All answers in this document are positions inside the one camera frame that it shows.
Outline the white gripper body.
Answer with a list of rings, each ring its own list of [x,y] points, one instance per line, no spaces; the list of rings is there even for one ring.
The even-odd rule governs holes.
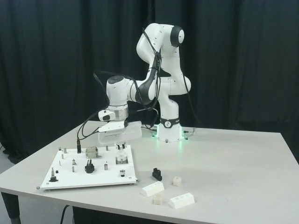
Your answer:
[[[140,138],[141,127],[141,121],[129,122],[127,126],[125,126],[125,121],[110,121],[98,129],[98,141],[100,144],[122,144],[128,140]]]

